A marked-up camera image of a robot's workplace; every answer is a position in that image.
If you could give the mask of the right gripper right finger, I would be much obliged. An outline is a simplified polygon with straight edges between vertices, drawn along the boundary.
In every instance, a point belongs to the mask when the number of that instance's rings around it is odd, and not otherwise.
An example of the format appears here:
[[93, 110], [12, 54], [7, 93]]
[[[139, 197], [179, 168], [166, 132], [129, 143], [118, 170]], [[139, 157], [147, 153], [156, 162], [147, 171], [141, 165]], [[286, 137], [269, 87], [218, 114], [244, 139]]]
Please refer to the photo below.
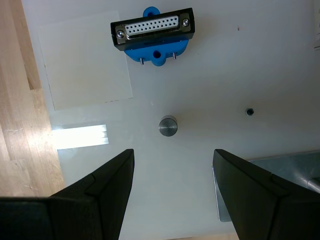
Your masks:
[[318, 152], [245, 160], [216, 149], [213, 178], [219, 220], [239, 239], [319, 239]]

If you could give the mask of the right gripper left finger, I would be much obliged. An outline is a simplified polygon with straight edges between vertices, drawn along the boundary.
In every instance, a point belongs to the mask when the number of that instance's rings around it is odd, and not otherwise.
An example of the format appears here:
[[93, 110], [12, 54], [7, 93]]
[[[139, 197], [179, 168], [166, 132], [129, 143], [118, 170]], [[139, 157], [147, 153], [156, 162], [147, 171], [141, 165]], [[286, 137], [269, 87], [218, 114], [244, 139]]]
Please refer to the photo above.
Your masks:
[[49, 197], [1, 197], [2, 240], [117, 240], [135, 169], [126, 149]]

